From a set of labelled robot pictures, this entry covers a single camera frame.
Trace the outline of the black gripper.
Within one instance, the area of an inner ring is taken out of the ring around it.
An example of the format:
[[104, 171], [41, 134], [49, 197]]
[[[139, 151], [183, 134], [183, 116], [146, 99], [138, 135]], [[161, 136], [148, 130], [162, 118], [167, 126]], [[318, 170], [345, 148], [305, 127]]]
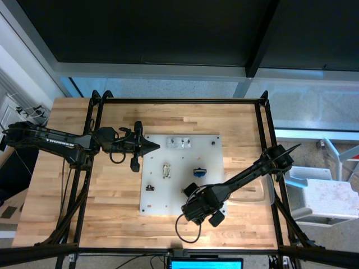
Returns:
[[132, 158], [130, 160], [130, 168], [133, 172], [140, 171], [140, 164], [139, 164], [139, 156], [140, 150], [141, 155], [144, 156], [150, 152], [160, 149], [159, 144], [149, 141], [148, 138], [142, 136], [143, 127], [142, 122], [137, 121], [134, 124], [134, 130], [130, 132], [128, 139], [125, 140], [123, 149], [124, 154], [132, 154]]
[[191, 183], [183, 190], [187, 201], [181, 210], [187, 221], [192, 221], [200, 226], [210, 216], [208, 222], [212, 227], [217, 227], [224, 219], [222, 211], [224, 200], [221, 200], [216, 192], [218, 184], [206, 184], [198, 186]]

